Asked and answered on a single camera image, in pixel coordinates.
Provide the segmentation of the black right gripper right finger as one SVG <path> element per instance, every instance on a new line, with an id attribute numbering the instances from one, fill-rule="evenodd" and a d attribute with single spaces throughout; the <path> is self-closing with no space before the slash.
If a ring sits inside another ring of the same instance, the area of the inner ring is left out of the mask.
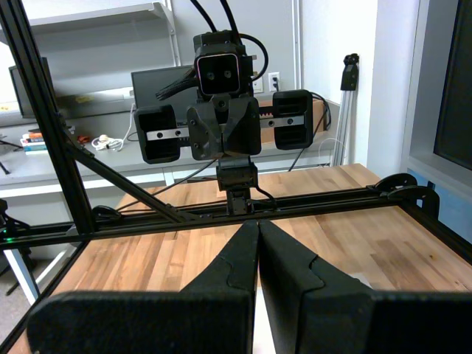
<path id="1" fill-rule="evenodd" d="M 278 353 L 469 353 L 471 295 L 376 291 L 270 221 L 260 281 Z"/>

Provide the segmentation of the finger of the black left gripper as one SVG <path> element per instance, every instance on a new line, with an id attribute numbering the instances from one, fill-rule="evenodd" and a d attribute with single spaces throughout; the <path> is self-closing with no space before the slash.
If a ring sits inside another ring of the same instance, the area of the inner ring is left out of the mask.
<path id="1" fill-rule="evenodd" d="M 223 156 L 221 127 L 211 102 L 197 103 L 187 109 L 192 157 L 197 161 Z"/>
<path id="2" fill-rule="evenodd" d="M 229 113 L 223 129 L 226 155 L 257 155 L 261 151 L 259 105 L 253 97 L 229 100 Z"/>

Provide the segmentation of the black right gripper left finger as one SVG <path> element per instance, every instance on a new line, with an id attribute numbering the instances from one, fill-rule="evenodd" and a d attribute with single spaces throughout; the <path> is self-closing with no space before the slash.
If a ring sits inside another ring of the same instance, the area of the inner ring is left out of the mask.
<path id="1" fill-rule="evenodd" d="M 33 353 L 251 353 L 258 224 L 246 221 L 179 292 L 70 291 L 29 316 Z"/>

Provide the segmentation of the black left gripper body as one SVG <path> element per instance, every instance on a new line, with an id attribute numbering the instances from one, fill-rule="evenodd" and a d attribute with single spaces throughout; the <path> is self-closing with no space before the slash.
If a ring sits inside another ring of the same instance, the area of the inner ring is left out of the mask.
<path id="1" fill-rule="evenodd" d="M 215 107 L 218 124 L 221 127 L 222 142 L 223 129 L 228 120 L 230 99 L 232 97 L 228 94 L 220 94 L 207 101 Z M 302 149 L 312 144 L 313 97 L 310 92 L 306 90 L 278 91 L 274 93 L 270 106 L 259 106 L 259 115 L 261 150 L 264 129 L 273 130 L 274 142 L 279 150 Z M 180 158 L 181 146 L 190 146 L 188 122 L 186 120 L 183 125 L 179 125 L 171 105 L 139 109 L 135 112 L 134 119 L 142 157 L 148 164 L 176 161 Z M 255 155 L 226 155 L 223 151 L 221 159 L 247 156 Z"/>

